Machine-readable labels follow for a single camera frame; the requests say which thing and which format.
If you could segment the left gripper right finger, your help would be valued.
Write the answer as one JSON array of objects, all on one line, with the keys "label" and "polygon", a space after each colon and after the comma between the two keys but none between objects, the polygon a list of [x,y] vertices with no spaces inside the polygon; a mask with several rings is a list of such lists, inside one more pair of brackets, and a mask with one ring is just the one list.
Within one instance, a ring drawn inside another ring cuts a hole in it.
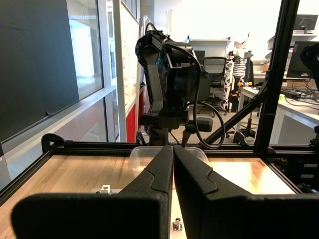
[{"label": "left gripper right finger", "polygon": [[189,239],[316,239],[317,194],[254,195],[181,146],[174,180]]}]

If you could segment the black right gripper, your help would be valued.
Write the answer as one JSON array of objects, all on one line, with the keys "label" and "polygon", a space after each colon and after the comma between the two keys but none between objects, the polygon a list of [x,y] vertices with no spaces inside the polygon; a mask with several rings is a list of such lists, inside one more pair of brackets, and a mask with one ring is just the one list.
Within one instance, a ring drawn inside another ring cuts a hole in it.
[{"label": "black right gripper", "polygon": [[147,113],[139,117],[139,124],[154,129],[154,146],[169,145],[169,129],[178,129],[180,125],[184,125],[181,146],[186,147],[190,136],[196,133],[195,120],[189,119],[187,108],[188,106],[164,107],[163,102],[155,102]]}]

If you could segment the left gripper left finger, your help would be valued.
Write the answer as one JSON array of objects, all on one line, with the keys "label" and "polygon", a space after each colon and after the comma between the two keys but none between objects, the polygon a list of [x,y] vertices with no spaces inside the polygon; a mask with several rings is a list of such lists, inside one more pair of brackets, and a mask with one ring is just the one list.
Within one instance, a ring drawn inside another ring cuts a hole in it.
[{"label": "left gripper left finger", "polygon": [[164,146],[117,194],[35,194],[11,213],[18,239],[167,239],[173,173]]}]

